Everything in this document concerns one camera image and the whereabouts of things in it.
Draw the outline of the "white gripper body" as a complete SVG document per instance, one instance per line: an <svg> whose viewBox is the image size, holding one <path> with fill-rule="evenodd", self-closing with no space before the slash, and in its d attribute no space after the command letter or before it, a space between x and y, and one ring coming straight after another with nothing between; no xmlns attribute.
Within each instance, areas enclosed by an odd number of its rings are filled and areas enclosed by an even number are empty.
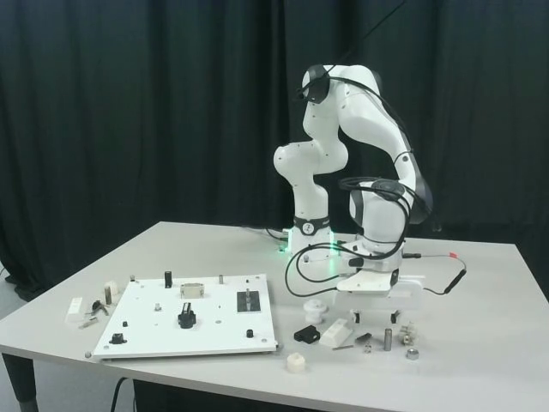
<svg viewBox="0 0 549 412"><path fill-rule="evenodd" d="M387 293L337 292L341 310L415 310L422 301L423 276L402 276Z"/></svg>

